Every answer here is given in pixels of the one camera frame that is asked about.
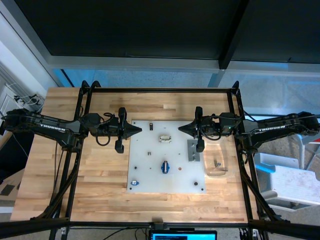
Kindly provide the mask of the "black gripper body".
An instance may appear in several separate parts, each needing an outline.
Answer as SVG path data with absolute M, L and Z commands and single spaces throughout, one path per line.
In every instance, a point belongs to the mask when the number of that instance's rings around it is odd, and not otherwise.
M 209 116 L 203 116 L 203 109 L 197 106 L 195 109 L 195 139 L 197 139 L 196 152 L 202 153 L 205 149 L 203 137 L 213 133 L 213 121 Z
M 117 137 L 114 148 L 118 154 L 124 153 L 123 138 L 126 121 L 127 111 L 124 107 L 119 108 L 118 117 L 113 115 L 112 119 L 109 121 L 109 134 L 111 137 Z

